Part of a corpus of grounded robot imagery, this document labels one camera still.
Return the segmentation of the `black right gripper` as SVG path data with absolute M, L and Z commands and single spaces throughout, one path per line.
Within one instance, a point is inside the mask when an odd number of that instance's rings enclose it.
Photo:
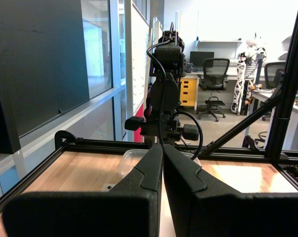
M 199 139 L 199 130 L 197 125 L 184 124 L 181 126 L 177 116 L 168 114 L 159 117 L 150 116 L 147 121 L 142 117 L 133 116 L 125 121 L 125 129 L 136 131 L 141 129 L 140 134 L 144 138 L 147 148 L 150 149 L 156 144 L 156 138 L 159 138 L 159 122 L 161 123 L 161 133 L 165 144 L 173 146 L 181 138 L 197 141 Z

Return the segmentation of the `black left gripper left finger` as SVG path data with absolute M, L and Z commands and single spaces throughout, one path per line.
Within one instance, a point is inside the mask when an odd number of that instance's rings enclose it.
M 153 145 L 108 192 L 30 192 L 3 209 L 9 237 L 156 237 L 163 151 Z

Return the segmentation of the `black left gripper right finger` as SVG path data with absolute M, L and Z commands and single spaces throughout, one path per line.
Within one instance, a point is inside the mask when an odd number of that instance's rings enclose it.
M 298 193 L 241 193 L 171 145 L 164 184 L 179 237 L 298 237 Z

